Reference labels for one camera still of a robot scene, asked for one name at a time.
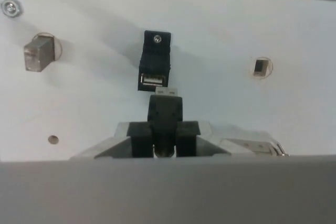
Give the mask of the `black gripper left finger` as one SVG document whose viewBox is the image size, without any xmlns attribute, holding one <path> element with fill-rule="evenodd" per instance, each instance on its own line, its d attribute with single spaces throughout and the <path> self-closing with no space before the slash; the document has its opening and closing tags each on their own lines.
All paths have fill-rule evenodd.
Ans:
<svg viewBox="0 0 336 224">
<path fill-rule="evenodd" d="M 121 122 L 114 136 L 72 156 L 72 159 L 152 158 L 153 140 L 149 122 Z"/>
</svg>

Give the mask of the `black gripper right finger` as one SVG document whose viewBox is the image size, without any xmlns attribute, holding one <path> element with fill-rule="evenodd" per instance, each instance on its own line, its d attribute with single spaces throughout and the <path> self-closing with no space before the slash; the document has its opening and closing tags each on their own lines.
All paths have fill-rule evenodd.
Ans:
<svg viewBox="0 0 336 224">
<path fill-rule="evenodd" d="M 229 154 L 220 147 L 221 138 L 213 134 L 206 121 L 183 121 L 177 123 L 176 157 L 204 157 Z"/>
</svg>

